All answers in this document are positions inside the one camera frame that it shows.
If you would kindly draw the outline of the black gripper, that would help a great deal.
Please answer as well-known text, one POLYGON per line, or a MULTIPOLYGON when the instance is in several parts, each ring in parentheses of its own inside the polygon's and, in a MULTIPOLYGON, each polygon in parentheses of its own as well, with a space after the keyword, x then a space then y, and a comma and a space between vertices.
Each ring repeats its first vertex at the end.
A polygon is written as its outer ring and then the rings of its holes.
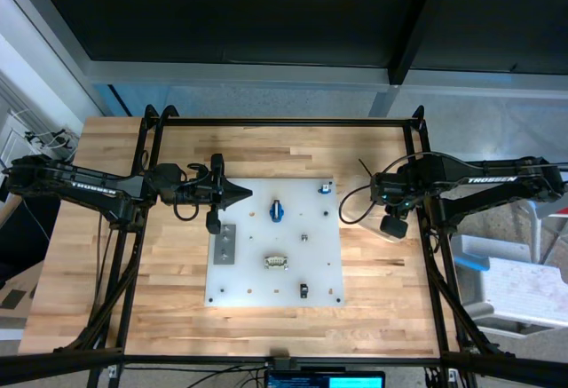
POLYGON ((402 240, 406 237, 408 215, 414 210, 414 206, 408 203, 401 205, 387 204, 384 208, 385 215, 380 224, 380 230, 386 237, 393 241, 402 240))
POLYGON ((205 226, 210 234, 219 234, 221 231, 218 211, 222 208, 222 199, 223 209, 226 210, 235 203, 246 200, 253 195, 250 189, 236 185, 228 178, 224 178, 224 174, 225 161, 223 156, 213 154, 210 159, 209 173, 194 188, 196 208, 209 206, 205 226))

